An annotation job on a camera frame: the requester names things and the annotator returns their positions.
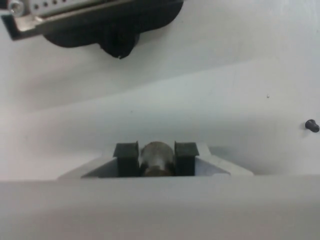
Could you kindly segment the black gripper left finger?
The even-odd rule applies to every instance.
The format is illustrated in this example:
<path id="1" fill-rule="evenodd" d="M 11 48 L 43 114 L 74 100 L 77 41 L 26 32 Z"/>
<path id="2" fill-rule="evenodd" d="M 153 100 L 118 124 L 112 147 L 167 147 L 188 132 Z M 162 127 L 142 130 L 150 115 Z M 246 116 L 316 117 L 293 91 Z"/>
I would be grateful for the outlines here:
<path id="1" fill-rule="evenodd" d="M 105 151 L 59 176 L 59 179 L 109 179 L 135 178 L 139 176 L 138 142 L 117 143 L 113 151 Z"/>

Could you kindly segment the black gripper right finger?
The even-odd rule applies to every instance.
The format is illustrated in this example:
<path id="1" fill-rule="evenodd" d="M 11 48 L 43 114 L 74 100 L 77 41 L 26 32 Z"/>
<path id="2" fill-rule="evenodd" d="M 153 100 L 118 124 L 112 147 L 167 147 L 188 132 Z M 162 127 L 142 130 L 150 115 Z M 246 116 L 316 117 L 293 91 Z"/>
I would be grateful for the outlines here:
<path id="1" fill-rule="evenodd" d="M 252 171 L 212 154 L 204 142 L 175 142 L 174 154 L 177 176 L 254 175 Z"/>

